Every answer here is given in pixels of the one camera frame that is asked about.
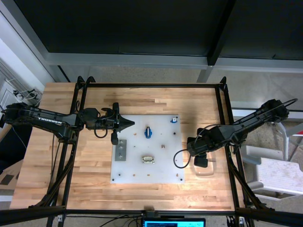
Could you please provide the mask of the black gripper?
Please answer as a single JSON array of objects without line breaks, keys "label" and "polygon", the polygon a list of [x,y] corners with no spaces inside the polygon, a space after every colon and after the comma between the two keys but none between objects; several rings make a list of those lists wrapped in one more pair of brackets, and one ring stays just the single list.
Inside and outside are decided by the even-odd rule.
[{"label": "black gripper", "polygon": [[187,138],[187,151],[192,157],[209,152],[213,148],[213,141],[210,138],[210,131],[207,129],[198,129],[197,132],[197,137]]},{"label": "black gripper", "polygon": [[113,145],[118,144],[118,129],[120,131],[129,128],[135,125],[134,121],[128,120],[120,115],[119,113],[119,103],[113,103],[112,109],[110,108],[102,108],[102,111],[105,112],[103,116],[101,116],[101,129],[105,130],[105,134],[100,138],[103,139],[107,136],[108,131],[112,130],[111,134],[111,143]]}]

